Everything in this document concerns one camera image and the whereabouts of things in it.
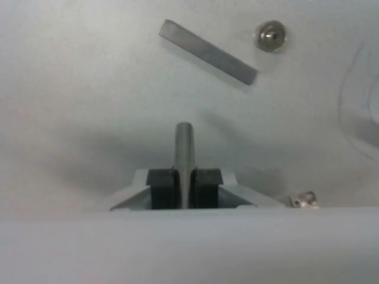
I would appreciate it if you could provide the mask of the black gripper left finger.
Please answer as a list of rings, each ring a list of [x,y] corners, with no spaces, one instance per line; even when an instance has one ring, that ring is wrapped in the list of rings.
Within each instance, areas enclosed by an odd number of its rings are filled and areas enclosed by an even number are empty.
[[[181,206],[176,171],[140,169],[130,186],[110,196],[109,210],[167,210]]]

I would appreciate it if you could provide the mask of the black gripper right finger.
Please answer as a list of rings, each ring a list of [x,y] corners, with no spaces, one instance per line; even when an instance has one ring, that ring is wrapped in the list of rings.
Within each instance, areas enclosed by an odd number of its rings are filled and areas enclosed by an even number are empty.
[[[199,169],[191,173],[189,190],[191,209],[226,209],[255,204],[226,190],[221,169]]]

